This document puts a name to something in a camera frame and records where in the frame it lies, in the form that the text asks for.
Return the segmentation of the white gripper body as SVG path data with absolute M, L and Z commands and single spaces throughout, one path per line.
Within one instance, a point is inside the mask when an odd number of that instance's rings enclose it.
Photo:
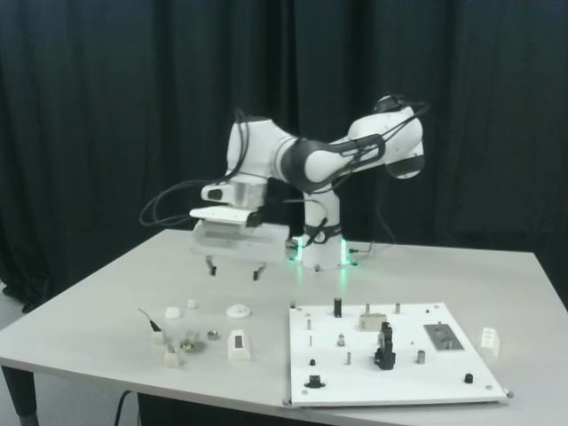
M 192 232 L 192 252 L 248 262 L 282 262 L 287 239 L 285 225 L 264 223 L 249 228 L 201 221 Z

